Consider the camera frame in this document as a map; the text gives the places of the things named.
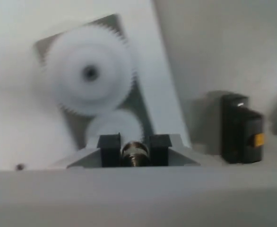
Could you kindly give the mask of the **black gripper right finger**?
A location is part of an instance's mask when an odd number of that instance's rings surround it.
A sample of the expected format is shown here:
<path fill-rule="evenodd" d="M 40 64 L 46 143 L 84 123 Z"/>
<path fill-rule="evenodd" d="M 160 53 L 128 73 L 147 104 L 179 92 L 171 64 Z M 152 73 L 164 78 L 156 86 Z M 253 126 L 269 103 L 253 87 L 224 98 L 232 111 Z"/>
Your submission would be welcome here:
<path fill-rule="evenodd" d="M 190 147 L 179 134 L 156 134 L 149 137 L 149 156 L 152 166 L 200 166 Z"/>

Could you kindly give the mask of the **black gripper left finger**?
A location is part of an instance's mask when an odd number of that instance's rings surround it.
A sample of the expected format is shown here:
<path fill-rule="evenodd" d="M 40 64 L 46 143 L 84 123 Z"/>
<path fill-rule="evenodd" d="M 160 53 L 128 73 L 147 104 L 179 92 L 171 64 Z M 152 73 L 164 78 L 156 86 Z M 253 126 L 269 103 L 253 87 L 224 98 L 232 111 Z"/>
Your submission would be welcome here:
<path fill-rule="evenodd" d="M 67 168 L 112 168 L 121 166 L 121 135 L 101 135 L 96 149 L 72 161 Z"/>

